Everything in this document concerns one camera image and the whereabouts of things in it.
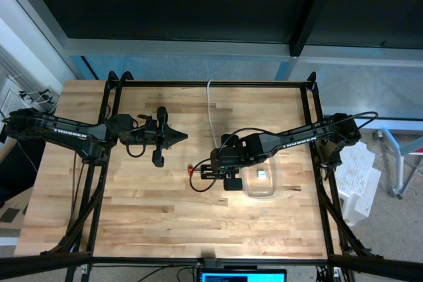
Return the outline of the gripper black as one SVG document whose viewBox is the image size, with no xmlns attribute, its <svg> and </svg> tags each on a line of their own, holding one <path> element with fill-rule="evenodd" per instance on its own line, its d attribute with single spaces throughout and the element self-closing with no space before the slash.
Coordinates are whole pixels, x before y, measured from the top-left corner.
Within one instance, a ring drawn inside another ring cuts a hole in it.
<svg viewBox="0 0 423 282">
<path fill-rule="evenodd" d="M 143 140 L 146 145 L 156 146 L 152 154 L 152 162 L 156 167 L 164 167 L 164 157 L 162 150 L 169 149 L 173 145 L 187 139 L 186 133 L 177 131 L 167 125 L 168 113 L 164 106 L 157 109 L 157 119 L 152 120 L 143 132 Z"/>
<path fill-rule="evenodd" d="M 237 135 L 222 135 L 220 148 L 214 149 L 210 158 L 211 169 L 217 178 L 223 180 L 225 191 L 243 189 L 243 180 L 237 178 L 236 175 L 241 168 L 247 167 L 251 163 L 252 157 Z"/>
</svg>

